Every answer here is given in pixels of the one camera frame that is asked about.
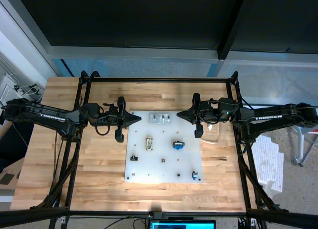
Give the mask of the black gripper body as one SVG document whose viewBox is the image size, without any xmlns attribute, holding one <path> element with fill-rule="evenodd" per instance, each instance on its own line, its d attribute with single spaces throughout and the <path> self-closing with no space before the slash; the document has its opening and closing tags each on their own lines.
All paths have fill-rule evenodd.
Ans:
<svg viewBox="0 0 318 229">
<path fill-rule="evenodd" d="M 126 107 L 126 102 L 124 97 L 119 97 L 117 99 L 117 107 L 112 106 L 109 109 L 107 116 L 107 123 L 109 126 L 116 126 L 115 130 L 115 140 L 117 142 L 124 142 L 124 135 L 122 134 L 123 124 L 124 124 L 124 110 Z"/>
<path fill-rule="evenodd" d="M 201 138 L 204 130 L 202 122 L 208 125 L 214 124 L 213 108 L 209 101 L 201 101 L 200 94 L 194 93 L 192 99 L 194 107 L 194 120 L 193 123 L 196 125 L 196 130 L 194 132 L 195 138 Z"/>
</svg>

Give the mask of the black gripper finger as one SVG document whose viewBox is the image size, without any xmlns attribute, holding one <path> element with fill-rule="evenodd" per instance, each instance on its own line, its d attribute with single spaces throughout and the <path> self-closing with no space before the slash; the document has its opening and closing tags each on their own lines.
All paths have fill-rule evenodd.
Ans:
<svg viewBox="0 0 318 229">
<path fill-rule="evenodd" d="M 181 112 L 178 112 L 177 115 L 192 115 L 194 114 L 195 112 L 195 109 L 193 106 L 191 106 L 189 109 L 187 110 L 184 110 L 184 111 L 181 111 Z"/>
<path fill-rule="evenodd" d="M 189 114 L 177 114 L 177 117 L 191 123 L 191 124 L 195 124 L 195 116 L 193 115 L 189 115 Z"/>
<path fill-rule="evenodd" d="M 125 119 L 141 119 L 140 116 L 137 116 L 135 114 L 131 114 L 131 113 L 127 112 L 126 110 L 124 111 L 124 118 Z"/>
<path fill-rule="evenodd" d="M 130 125 L 135 124 L 139 121 L 141 121 L 141 118 L 139 118 L 139 119 L 126 119 L 126 120 L 124 120 L 124 128 L 127 128 Z"/>
</svg>

